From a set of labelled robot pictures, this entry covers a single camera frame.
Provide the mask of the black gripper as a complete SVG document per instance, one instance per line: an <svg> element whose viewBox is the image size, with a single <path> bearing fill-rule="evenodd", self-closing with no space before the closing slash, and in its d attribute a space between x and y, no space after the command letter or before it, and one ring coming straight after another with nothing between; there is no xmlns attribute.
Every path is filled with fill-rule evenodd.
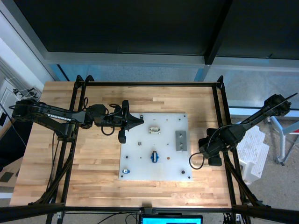
<svg viewBox="0 0 299 224"><path fill-rule="evenodd" d="M135 117L133 114L129 114L129 101L123 100L122 105L110 104L111 108L114 108L114 112L108 113L101 123L101 131L105 136L110 136L114 133L115 128L119 127L118 140L120 143L126 143L125 131L130 130L136 126L143 124L143 119ZM113 130L107 134L104 132L103 127L111 127Z"/></svg>
<svg viewBox="0 0 299 224"><path fill-rule="evenodd" d="M199 139L199 152L203 154L205 159L208 159L209 166L222 166L222 160L220 158L220 149L222 141L219 139L202 138Z"/></svg>

